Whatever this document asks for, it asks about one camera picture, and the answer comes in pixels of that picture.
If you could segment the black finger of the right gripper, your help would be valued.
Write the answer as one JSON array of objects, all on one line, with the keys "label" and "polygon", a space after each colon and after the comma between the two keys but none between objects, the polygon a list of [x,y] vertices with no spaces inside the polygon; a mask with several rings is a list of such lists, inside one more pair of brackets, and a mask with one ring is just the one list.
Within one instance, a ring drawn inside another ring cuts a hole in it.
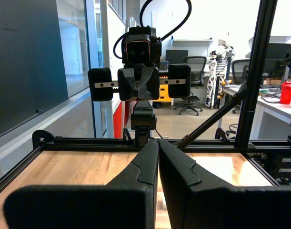
[{"label": "black finger of the right gripper", "polygon": [[160,77],[157,67],[144,67],[136,83],[135,95],[138,100],[157,100],[160,96]]},{"label": "black finger of the right gripper", "polygon": [[121,100],[137,100],[135,93],[136,80],[133,68],[118,70],[118,86]]}]

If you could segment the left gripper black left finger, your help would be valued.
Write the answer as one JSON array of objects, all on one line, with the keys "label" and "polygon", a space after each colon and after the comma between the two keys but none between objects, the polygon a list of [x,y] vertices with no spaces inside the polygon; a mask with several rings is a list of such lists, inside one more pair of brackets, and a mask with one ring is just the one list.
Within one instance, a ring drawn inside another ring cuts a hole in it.
[{"label": "left gripper black left finger", "polygon": [[159,145],[150,140],[108,184],[26,186],[3,212],[10,229],[152,229]]}]

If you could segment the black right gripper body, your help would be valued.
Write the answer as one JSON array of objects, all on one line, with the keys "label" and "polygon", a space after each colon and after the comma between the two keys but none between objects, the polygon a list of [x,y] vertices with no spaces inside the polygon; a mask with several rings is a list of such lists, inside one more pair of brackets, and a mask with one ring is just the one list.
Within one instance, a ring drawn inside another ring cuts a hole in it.
[{"label": "black right gripper body", "polygon": [[[136,83],[141,77],[141,69],[134,69]],[[93,101],[109,101],[114,93],[119,93],[118,79],[112,80],[109,68],[95,68],[88,71],[90,94]],[[160,86],[168,85],[170,98],[187,98],[191,92],[191,68],[187,64],[171,64],[168,68],[167,79],[160,78]]]}]

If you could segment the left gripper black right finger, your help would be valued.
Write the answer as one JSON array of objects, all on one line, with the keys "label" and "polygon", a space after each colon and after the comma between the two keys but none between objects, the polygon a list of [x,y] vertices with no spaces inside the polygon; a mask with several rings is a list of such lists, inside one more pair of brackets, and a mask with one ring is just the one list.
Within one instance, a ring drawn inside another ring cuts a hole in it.
[{"label": "left gripper black right finger", "polygon": [[236,187],[166,140],[160,178],[174,229],[291,229],[291,186]]}]

